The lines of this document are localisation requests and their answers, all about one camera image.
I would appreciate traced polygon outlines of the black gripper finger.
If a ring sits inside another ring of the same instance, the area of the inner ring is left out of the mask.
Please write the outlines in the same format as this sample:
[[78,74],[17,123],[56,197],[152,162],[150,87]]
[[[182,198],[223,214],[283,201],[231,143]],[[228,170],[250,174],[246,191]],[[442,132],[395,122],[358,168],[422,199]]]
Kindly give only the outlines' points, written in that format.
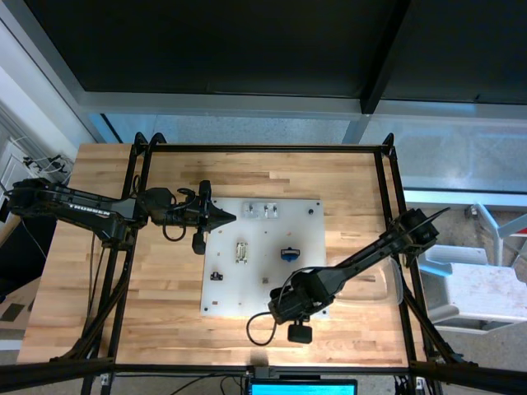
[[216,207],[213,203],[208,205],[208,212],[209,216],[214,218],[236,218],[236,215]]
[[208,232],[212,233],[215,229],[236,221],[236,217],[214,217],[208,221]]

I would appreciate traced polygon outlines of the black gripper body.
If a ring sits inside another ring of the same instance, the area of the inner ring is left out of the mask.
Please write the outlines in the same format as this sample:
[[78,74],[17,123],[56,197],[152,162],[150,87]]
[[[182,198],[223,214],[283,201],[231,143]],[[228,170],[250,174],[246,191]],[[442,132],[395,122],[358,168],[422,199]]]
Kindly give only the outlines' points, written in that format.
[[197,255],[204,255],[206,249],[204,234],[208,230],[212,208],[211,182],[209,180],[201,181],[197,193],[189,188],[178,188],[177,192],[185,196],[184,202],[179,203],[175,209],[178,221],[184,229],[189,226],[196,229],[193,235],[192,249]]
[[314,297],[306,289],[291,288],[287,294],[287,340],[295,343],[311,343],[313,329],[306,326],[310,316],[330,305],[330,297]]

